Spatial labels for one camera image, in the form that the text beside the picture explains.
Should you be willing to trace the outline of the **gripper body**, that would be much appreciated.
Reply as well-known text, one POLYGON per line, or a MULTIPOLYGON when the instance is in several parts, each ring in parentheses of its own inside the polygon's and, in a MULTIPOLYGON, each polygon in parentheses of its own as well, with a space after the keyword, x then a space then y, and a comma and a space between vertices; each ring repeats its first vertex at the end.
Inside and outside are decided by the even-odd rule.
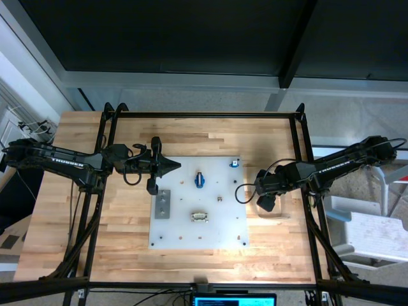
POLYGON ((150 149, 146 145, 140 143, 136 144, 136 148, 140 150, 136 157, 137 160, 137 174, 138 181, 140 183, 142 180, 142 175, 150 175, 147 179, 147 191, 150 195, 158 194, 158 186, 156 184, 156 179, 159 176, 159 156, 162 149, 162 143, 158 136, 154 136, 151 139, 150 149))
POLYGON ((266 212, 271 212, 275 207, 276 195, 282 188, 281 182, 276 174, 260 170, 254 183, 258 195, 256 204, 266 212))

